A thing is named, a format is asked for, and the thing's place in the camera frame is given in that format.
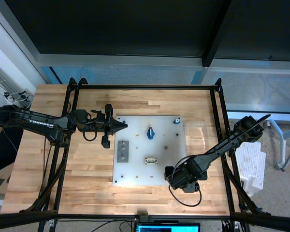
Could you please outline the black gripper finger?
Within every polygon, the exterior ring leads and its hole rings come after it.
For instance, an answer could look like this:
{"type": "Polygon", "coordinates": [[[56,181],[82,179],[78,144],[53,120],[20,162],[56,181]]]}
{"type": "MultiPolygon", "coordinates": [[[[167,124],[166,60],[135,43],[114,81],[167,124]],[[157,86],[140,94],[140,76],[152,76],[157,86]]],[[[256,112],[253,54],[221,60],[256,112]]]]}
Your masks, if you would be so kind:
{"type": "Polygon", "coordinates": [[[127,123],[125,122],[125,119],[122,116],[118,116],[116,118],[113,118],[113,125],[124,126],[127,125],[127,123]]]}
{"type": "Polygon", "coordinates": [[[113,127],[113,134],[116,134],[117,132],[127,128],[128,126],[127,125],[124,125],[124,126],[115,126],[113,127]]]}

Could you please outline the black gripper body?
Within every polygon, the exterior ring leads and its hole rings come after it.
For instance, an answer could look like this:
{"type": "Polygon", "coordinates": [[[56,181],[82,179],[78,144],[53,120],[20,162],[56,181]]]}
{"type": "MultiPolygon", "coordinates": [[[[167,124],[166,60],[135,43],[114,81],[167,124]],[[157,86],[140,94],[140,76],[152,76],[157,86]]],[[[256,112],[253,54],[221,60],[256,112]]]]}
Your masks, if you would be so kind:
{"type": "Polygon", "coordinates": [[[98,132],[103,132],[104,135],[101,138],[101,145],[103,148],[110,148],[110,141],[108,136],[111,133],[111,119],[113,118],[112,105],[106,104],[104,114],[102,111],[97,110],[91,110],[91,112],[96,114],[96,117],[90,124],[90,131],[95,132],[94,139],[96,139],[98,132]]]}
{"type": "Polygon", "coordinates": [[[167,166],[164,170],[164,178],[169,185],[174,189],[184,189],[188,185],[194,185],[196,178],[185,167],[174,168],[173,166],[167,166]]]}

